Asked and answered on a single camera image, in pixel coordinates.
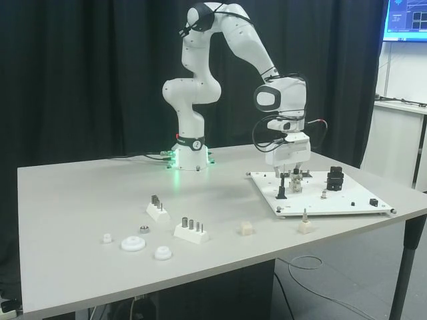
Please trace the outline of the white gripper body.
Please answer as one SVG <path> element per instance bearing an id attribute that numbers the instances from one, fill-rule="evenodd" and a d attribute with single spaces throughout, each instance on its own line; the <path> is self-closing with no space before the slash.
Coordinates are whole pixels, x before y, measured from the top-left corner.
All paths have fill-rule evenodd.
<path id="1" fill-rule="evenodd" d="M 305 133 L 289 133 L 266 147 L 265 160 L 272 167 L 301 164 L 310 159 L 310 138 Z"/>

